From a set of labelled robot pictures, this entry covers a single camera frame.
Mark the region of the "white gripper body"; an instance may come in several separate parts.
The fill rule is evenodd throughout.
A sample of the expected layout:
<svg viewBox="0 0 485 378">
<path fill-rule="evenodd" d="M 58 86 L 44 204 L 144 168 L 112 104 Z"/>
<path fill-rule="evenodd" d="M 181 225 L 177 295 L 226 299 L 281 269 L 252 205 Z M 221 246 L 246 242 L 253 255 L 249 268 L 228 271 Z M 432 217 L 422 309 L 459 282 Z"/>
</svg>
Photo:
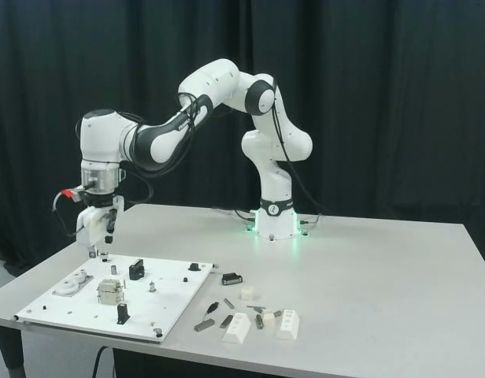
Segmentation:
<svg viewBox="0 0 485 378">
<path fill-rule="evenodd" d="M 77 217 L 76 241 L 82 246 L 95 246 L 106 235 L 107 208 L 87 207 Z"/>
</svg>

